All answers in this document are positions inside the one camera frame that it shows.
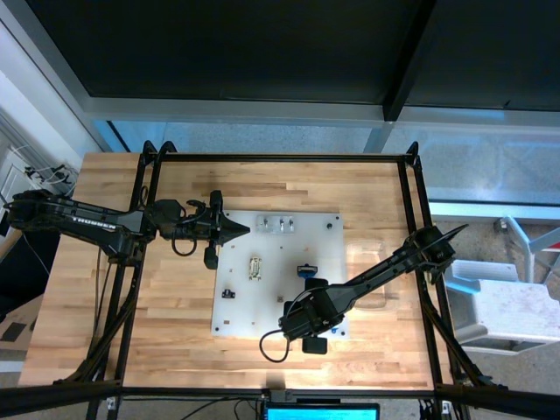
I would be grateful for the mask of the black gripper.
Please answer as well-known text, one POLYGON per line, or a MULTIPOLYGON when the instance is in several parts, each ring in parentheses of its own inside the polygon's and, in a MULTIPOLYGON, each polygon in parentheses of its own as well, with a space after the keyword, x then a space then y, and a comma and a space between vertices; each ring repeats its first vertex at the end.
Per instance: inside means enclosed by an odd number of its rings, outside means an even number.
MULTIPOLYGON (((305 279, 304 289, 309 291, 319 286, 327 286, 325 279, 309 277, 305 279)), ((320 337, 305 337, 302 339, 302 351, 304 354, 327 354, 327 339, 320 337)))
POLYGON ((198 242, 206 241, 203 262, 207 268, 218 267, 216 247, 250 233, 245 226, 230 218, 230 213, 223 213, 223 197, 219 190, 211 191, 210 202, 189 199, 186 204, 194 208, 194 212, 186 214, 178 224, 178 239, 192 242, 189 252, 178 252, 179 256, 191 256, 197 249, 198 242))

